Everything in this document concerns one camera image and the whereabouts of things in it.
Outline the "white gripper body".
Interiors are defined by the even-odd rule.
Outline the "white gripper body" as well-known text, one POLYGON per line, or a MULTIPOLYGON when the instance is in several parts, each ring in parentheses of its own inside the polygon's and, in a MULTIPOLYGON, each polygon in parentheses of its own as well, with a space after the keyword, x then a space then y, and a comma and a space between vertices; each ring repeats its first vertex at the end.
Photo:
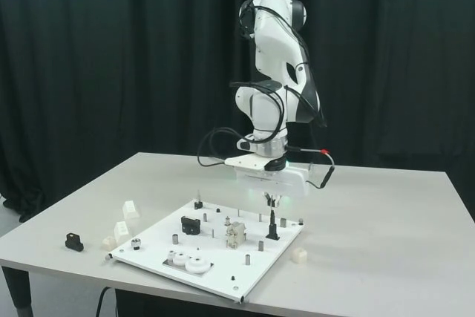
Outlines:
POLYGON ((309 172, 298 167, 281 171, 235 169, 237 182, 258 192, 284 197, 303 198, 309 192, 309 172))

